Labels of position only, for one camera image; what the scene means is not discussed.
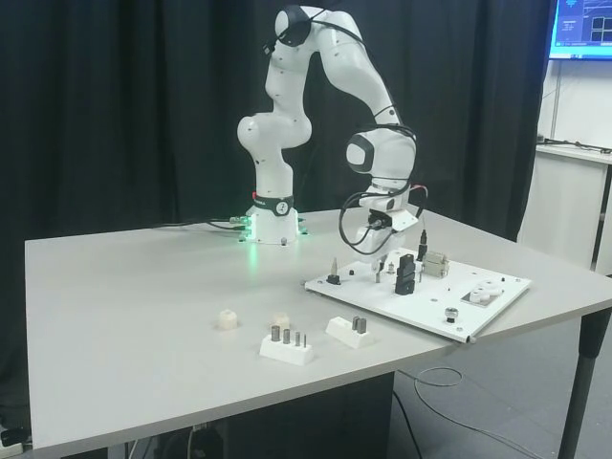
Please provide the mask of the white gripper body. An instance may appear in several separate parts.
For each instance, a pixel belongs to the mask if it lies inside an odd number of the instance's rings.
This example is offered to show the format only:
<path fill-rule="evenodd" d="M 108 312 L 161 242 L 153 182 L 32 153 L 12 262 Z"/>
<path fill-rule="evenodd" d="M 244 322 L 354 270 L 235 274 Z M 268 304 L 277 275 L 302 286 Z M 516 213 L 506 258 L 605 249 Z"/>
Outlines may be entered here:
<path fill-rule="evenodd" d="M 359 261 L 376 261 L 387 257 L 405 242 L 404 232 L 394 232 L 391 227 L 371 229 L 365 234 L 366 227 L 357 232 L 359 244 L 354 247 L 355 257 Z"/>

